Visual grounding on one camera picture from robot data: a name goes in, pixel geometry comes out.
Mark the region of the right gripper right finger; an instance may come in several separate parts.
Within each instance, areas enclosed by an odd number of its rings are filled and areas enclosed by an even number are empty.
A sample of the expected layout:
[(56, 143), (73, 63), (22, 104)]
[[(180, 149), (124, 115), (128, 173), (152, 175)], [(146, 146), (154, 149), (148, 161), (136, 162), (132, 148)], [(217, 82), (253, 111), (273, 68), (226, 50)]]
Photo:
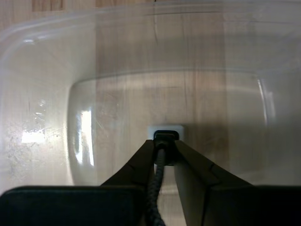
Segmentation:
[(176, 141), (175, 180), (188, 226), (299, 226), (299, 186), (254, 186)]

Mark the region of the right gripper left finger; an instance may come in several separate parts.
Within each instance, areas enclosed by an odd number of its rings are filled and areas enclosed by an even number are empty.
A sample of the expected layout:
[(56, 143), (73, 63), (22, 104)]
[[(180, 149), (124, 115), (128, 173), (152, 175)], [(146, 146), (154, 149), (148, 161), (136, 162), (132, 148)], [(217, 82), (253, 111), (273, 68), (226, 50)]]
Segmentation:
[(21, 186), (0, 197), (3, 226), (149, 226), (154, 143), (147, 140), (99, 186)]

